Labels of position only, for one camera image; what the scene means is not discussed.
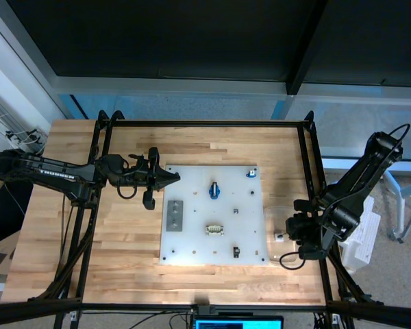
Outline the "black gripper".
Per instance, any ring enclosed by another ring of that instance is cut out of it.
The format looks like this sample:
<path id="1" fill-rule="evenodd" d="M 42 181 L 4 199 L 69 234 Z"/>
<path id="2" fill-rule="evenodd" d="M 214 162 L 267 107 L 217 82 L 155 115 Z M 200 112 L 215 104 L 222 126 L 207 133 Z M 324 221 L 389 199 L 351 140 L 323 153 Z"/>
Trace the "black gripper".
<path id="1" fill-rule="evenodd" d="M 160 155 L 158 149 L 156 147 L 151 147 L 148 151 L 148 159 L 142 160 L 142 164 L 138 170 L 140 172 L 140 183 L 138 185 L 146 188 L 146 191 L 143 193 L 142 203 L 147 210 L 155 209 L 153 191 L 156 189 L 156 176 L 164 178 L 157 181 L 157 191 L 180 181 L 178 172 L 172 173 L 164 170 L 161 166 L 158 166 L 159 161 Z"/>
<path id="2" fill-rule="evenodd" d="M 298 256 L 302 260 L 322 260 L 321 217 L 311 201 L 294 201 L 295 214 L 286 220 L 286 229 L 278 230 L 279 241 L 294 241 L 298 246 Z"/>

